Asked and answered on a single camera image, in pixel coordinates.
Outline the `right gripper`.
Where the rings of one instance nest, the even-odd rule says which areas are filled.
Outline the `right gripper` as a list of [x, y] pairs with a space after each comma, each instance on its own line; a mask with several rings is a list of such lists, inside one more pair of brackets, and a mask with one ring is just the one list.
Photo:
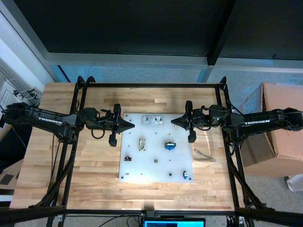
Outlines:
[[192, 122], [192, 111], [193, 111], [193, 104], [191, 101], [186, 101], [186, 113], [182, 116], [179, 116], [178, 118], [175, 118], [171, 120], [171, 123], [175, 126], [181, 127], [183, 129], [186, 129], [186, 116], [187, 116], [187, 122], [188, 122], [188, 130], [189, 130], [189, 136], [188, 136], [188, 142], [194, 143], [196, 140], [196, 132], [194, 131], [193, 122]]

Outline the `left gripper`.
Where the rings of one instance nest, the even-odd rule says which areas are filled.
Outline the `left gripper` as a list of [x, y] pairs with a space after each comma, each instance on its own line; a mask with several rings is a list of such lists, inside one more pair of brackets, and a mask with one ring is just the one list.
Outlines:
[[[118, 132], [118, 126], [119, 126], [119, 117], [121, 115], [121, 105], [120, 104], [115, 104], [114, 109], [113, 109], [113, 123], [112, 123], [112, 133], [109, 135], [109, 144], [112, 147], [116, 147], [117, 144], [117, 139], [116, 139], [116, 134]], [[125, 126], [121, 129], [121, 132], [130, 130], [134, 128], [134, 124], [131, 122], [128, 122], [121, 118], [121, 125]]]

